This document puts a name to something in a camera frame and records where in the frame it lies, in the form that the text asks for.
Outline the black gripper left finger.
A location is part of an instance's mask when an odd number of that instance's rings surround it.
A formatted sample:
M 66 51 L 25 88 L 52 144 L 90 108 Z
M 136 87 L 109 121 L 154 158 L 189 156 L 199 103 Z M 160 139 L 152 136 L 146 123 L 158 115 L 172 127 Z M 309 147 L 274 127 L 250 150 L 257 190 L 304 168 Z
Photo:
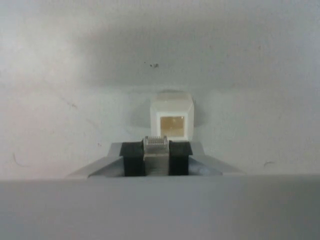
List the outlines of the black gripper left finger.
M 144 144 L 136 142 L 114 142 L 108 154 L 70 173 L 69 178 L 123 178 L 144 177 Z

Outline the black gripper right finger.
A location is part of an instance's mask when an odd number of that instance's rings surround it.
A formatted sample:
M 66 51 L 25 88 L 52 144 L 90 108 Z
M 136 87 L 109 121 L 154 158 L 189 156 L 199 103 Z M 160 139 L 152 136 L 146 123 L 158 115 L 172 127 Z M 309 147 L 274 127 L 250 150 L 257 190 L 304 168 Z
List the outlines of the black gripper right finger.
M 170 176 L 242 176 L 239 168 L 205 153 L 199 141 L 170 141 Z

